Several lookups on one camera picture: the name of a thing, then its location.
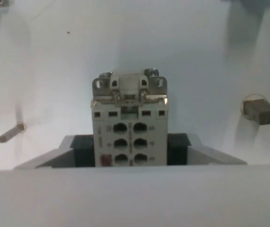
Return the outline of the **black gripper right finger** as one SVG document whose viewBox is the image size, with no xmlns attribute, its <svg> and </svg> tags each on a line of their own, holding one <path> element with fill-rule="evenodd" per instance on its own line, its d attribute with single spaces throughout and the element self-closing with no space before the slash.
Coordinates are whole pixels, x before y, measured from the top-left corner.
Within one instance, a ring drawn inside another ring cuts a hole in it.
<svg viewBox="0 0 270 227">
<path fill-rule="evenodd" d="M 169 166 L 247 165 L 247 162 L 205 146 L 196 133 L 169 133 L 167 164 Z"/>
</svg>

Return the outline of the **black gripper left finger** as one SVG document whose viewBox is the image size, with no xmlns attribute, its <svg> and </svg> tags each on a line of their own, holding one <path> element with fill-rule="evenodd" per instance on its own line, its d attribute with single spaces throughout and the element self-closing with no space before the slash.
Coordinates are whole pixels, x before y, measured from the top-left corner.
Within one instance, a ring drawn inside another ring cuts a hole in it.
<svg viewBox="0 0 270 227">
<path fill-rule="evenodd" d="M 67 135 L 58 148 L 28 160 L 16 168 L 76 168 L 94 166 L 93 135 Z"/>
</svg>

